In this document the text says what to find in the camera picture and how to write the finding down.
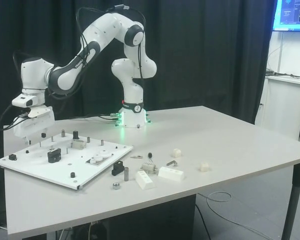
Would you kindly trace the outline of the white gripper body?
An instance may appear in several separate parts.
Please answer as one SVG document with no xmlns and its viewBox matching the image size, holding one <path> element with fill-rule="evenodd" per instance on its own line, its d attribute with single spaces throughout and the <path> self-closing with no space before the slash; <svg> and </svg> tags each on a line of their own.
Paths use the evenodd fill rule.
<svg viewBox="0 0 300 240">
<path fill-rule="evenodd" d="M 16 137 L 25 138 L 32 134 L 42 132 L 45 133 L 46 129 L 55 123 L 54 112 L 50 109 L 47 113 L 34 118 L 22 117 L 16 122 L 13 127 L 13 133 Z"/>
</svg>

